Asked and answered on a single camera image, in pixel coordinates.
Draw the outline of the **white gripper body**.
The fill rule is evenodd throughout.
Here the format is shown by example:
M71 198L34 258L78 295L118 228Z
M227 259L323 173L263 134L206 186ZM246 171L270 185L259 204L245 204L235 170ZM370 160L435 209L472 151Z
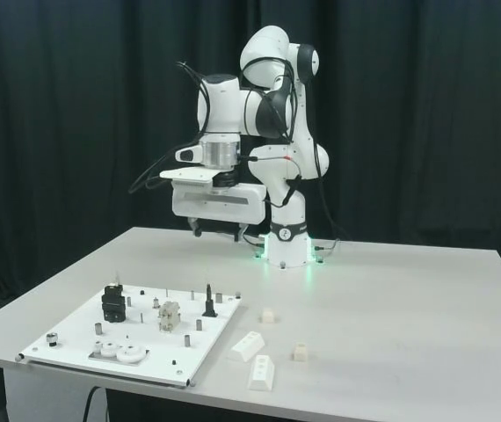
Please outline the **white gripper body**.
M262 222L266 188L240 183L228 188L172 181L172 211L176 216L219 222Z

